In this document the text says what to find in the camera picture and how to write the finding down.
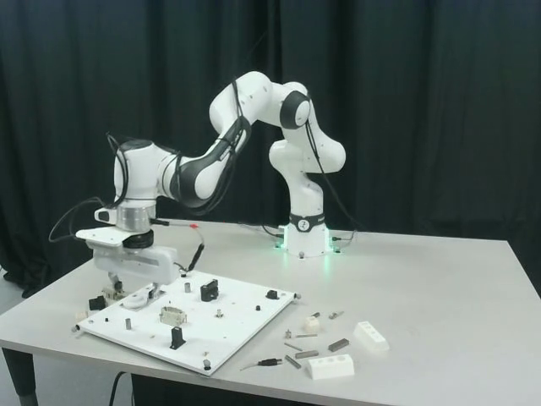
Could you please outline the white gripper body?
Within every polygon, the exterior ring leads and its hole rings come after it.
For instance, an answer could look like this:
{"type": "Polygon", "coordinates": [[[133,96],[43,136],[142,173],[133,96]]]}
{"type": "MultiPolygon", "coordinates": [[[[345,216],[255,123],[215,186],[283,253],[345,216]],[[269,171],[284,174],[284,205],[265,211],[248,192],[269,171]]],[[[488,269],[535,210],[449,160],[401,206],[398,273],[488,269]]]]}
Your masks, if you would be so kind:
{"type": "Polygon", "coordinates": [[[96,268],[104,272],[140,277],[148,283],[170,284],[177,279],[177,250],[165,246],[94,249],[93,260],[96,268]]]}

